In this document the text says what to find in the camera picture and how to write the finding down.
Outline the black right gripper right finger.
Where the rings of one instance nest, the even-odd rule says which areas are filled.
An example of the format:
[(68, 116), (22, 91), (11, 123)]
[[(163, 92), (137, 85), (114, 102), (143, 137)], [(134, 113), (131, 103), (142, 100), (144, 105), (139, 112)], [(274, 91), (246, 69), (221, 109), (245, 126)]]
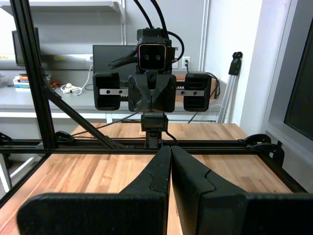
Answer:
[(310, 235), (313, 196), (250, 193), (172, 147), (172, 181), (185, 235)]

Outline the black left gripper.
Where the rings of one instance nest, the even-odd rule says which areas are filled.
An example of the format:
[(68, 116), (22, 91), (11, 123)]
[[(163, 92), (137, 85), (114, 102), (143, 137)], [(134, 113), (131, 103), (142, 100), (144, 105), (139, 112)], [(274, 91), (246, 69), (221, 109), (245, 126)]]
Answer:
[(207, 111), (210, 101), (211, 77), (188, 73), (180, 81), (173, 74), (135, 74), (123, 86), (118, 73), (97, 72), (93, 75), (94, 103), (97, 110), (114, 111), (126, 101), (131, 112), (171, 113), (176, 98), (183, 98), (186, 111)]

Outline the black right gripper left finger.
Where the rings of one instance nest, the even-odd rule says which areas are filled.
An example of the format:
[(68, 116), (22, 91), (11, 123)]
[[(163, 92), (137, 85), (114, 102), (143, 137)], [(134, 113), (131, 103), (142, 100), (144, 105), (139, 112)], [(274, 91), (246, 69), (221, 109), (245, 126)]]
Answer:
[(162, 147), (119, 193), (45, 193), (19, 208), (22, 235), (164, 235), (171, 148)]

